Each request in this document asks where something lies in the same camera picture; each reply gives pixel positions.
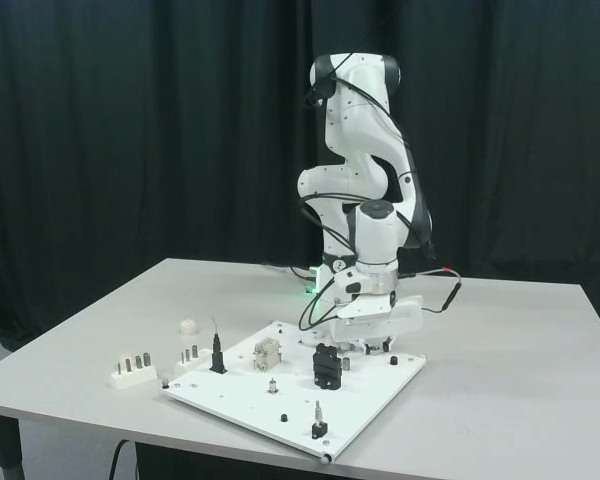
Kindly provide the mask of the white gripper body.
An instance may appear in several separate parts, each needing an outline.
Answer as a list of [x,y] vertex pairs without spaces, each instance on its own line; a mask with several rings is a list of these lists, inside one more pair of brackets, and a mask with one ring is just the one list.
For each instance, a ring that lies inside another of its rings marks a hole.
[[335,342],[384,341],[418,331],[422,324],[421,296],[365,294],[338,310],[329,333]]

